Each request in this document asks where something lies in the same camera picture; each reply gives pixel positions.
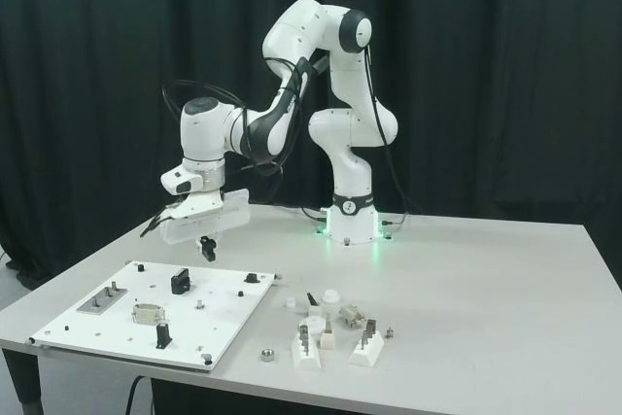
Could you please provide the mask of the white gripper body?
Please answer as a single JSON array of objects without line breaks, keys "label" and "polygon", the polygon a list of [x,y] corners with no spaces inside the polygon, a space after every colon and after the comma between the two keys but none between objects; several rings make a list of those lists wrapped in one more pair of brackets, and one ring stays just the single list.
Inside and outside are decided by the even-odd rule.
[{"label": "white gripper body", "polygon": [[245,225],[251,218],[249,191],[191,193],[162,212],[162,239],[168,244],[212,237]]}]

